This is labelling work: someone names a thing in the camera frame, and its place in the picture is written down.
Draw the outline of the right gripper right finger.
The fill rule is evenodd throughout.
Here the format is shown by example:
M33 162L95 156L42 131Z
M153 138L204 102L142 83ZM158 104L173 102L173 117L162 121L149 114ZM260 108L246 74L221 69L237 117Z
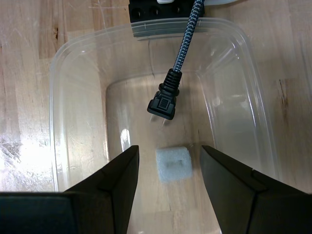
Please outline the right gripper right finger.
M312 196L210 146L202 146L205 188L224 234L310 234Z

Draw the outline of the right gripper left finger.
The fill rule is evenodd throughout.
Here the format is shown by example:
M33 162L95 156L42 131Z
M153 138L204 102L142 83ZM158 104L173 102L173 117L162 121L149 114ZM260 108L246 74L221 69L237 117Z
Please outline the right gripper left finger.
M0 194L2 234L125 234L139 172L139 147L60 193Z

